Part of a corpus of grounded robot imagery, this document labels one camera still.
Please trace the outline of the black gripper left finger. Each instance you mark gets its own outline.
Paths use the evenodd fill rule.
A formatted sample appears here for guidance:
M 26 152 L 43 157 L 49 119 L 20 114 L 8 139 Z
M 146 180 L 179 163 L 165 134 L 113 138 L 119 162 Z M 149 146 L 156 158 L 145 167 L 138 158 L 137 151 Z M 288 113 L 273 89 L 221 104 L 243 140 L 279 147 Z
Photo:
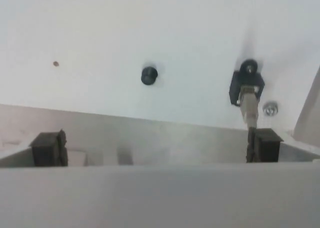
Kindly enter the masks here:
M 0 151 L 2 168 L 67 167 L 69 165 L 64 130 L 41 132 L 20 144 Z

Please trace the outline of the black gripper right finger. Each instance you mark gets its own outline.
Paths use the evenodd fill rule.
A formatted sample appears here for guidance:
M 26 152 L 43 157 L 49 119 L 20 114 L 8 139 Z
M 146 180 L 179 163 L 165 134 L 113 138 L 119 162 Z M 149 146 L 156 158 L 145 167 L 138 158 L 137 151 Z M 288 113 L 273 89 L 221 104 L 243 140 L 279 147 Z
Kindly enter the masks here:
M 319 147 L 295 140 L 271 128 L 248 129 L 246 162 L 319 162 Z

